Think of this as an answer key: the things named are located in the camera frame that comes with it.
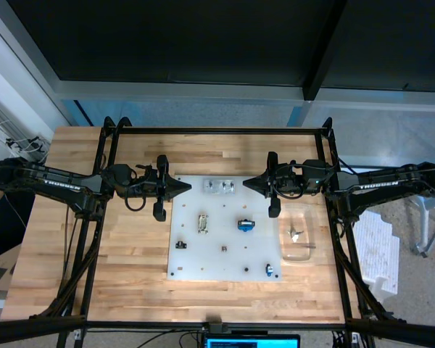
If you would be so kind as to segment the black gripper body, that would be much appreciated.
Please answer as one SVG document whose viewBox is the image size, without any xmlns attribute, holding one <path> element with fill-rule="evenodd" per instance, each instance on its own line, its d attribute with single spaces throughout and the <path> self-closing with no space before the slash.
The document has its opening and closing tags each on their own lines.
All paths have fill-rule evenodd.
<svg viewBox="0 0 435 348">
<path fill-rule="evenodd" d="M 153 216 L 156 221 L 166 221 L 166 211 L 164 201 L 166 200 L 167 176 L 169 162 L 164 154 L 157 158 L 157 168 L 151 165 L 136 165 L 137 168 L 144 169 L 144 175 L 139 178 L 136 188 L 136 196 L 141 197 L 146 204 L 147 198 L 155 198 L 157 201 L 153 204 Z"/>
<path fill-rule="evenodd" d="M 277 218 L 281 213 L 280 198 L 296 200 L 305 193 L 305 184 L 302 175 L 296 174 L 294 169 L 300 169 L 294 160 L 290 163 L 279 163 L 275 152 L 268 152 L 268 188 L 270 206 L 268 214 L 270 218 Z"/>
</svg>

